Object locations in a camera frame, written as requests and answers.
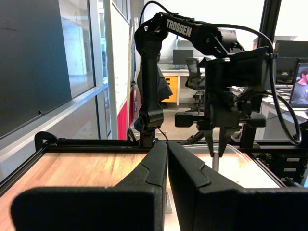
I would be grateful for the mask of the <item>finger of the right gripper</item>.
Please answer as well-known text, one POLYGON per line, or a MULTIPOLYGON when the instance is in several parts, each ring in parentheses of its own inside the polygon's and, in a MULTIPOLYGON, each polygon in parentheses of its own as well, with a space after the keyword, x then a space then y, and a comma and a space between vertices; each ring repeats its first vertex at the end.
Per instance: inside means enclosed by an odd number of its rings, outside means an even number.
POLYGON ((219 131, 219 156, 222 157, 227 144, 231 140, 232 129, 220 128, 219 131))
POLYGON ((213 148, 213 131, 203 131, 203 135, 205 137, 205 141, 207 143, 210 156, 214 157, 214 148, 213 148))

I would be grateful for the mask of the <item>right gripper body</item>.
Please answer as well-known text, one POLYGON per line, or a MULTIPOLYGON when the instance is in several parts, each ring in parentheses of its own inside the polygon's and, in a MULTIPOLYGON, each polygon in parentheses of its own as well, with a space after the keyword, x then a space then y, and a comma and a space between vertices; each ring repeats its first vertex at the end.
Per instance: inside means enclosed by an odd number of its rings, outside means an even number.
POLYGON ((264 128, 266 118, 263 114, 252 109, 249 97, 238 97, 230 102, 220 97, 208 100, 203 115, 192 112, 175 114, 175 126, 189 128, 195 124, 199 131, 210 131, 214 128, 237 129, 240 124, 247 124, 251 128, 264 128))

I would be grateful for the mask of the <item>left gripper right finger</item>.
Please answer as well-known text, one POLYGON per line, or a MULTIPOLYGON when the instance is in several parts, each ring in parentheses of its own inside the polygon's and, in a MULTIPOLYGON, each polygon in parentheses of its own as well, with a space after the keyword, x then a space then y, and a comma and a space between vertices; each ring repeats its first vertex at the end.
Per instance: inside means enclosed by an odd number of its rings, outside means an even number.
POLYGON ((168 142, 168 174, 183 231, 305 231, 305 188, 248 189, 176 143, 168 142))

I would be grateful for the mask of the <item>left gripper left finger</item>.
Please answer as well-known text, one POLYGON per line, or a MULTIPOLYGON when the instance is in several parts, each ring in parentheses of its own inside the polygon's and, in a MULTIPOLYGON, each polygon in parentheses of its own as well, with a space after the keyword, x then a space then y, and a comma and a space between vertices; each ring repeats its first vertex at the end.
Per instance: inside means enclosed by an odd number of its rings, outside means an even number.
POLYGON ((164 228, 167 144, 158 141, 114 187, 36 187, 17 195, 18 231, 161 231, 164 228))

